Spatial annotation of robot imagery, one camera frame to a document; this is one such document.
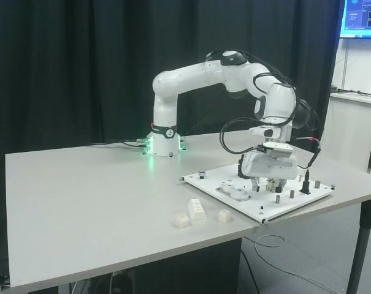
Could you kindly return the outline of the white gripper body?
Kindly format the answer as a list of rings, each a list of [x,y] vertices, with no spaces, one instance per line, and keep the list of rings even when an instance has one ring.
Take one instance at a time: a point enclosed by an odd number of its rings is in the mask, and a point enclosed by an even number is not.
[[[243,157],[243,175],[255,178],[296,179],[297,159],[273,158],[264,153],[249,152]]]

